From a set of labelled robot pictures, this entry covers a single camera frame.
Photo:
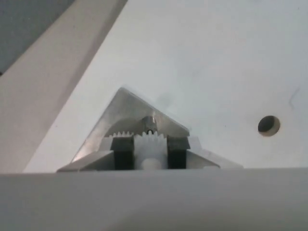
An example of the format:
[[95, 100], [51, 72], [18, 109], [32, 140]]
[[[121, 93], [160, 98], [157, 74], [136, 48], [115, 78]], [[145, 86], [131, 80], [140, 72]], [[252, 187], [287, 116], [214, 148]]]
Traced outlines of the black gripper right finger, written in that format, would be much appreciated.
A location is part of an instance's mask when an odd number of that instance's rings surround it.
[[229, 159], [204, 149], [197, 137], [167, 137], [168, 168], [243, 168]]

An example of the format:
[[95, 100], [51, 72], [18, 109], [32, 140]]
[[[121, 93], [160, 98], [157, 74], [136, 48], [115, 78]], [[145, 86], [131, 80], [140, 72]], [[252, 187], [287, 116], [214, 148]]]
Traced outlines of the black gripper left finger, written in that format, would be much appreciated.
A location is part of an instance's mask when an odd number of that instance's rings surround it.
[[134, 169], [134, 136], [103, 138], [92, 152], [58, 171], [109, 171]]

